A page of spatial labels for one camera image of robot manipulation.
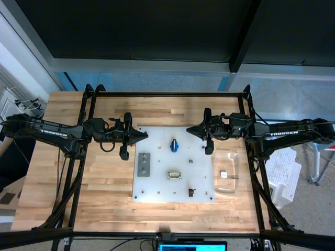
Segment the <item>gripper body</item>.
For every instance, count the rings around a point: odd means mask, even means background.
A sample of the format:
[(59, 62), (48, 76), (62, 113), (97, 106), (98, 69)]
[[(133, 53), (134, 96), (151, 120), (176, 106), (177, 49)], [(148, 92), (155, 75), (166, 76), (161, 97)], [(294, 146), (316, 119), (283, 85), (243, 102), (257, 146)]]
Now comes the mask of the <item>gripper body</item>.
[(129, 159), (129, 152), (127, 150), (130, 144), (130, 128), (132, 126), (132, 116), (131, 113), (127, 112), (124, 114), (124, 120), (109, 118), (110, 121), (114, 122), (114, 126), (108, 129), (106, 132), (106, 137), (112, 140), (113, 144), (116, 142), (121, 142), (122, 146), (119, 150), (119, 156), (122, 160)]
[(225, 128), (225, 123), (223, 122), (224, 116), (224, 113), (213, 116), (210, 108), (205, 108), (204, 110), (206, 155), (212, 155), (214, 151), (213, 139), (225, 141), (230, 138), (229, 129)]

